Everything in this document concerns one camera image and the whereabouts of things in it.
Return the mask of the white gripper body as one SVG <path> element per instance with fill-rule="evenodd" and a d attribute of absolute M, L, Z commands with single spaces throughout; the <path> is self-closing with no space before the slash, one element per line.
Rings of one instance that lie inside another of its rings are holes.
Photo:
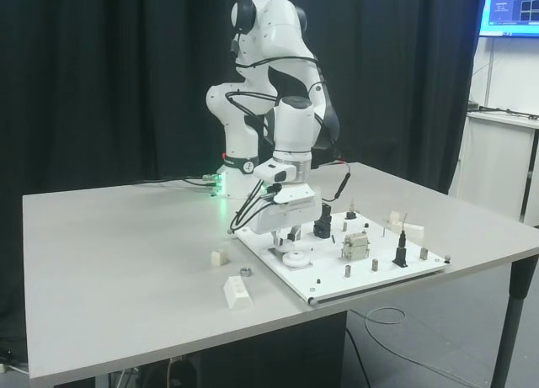
<path fill-rule="evenodd" d="M 317 220 L 322 214 L 320 194 L 302 201 L 271 205 L 251 220 L 251 230 L 256 234 L 278 231 Z"/>

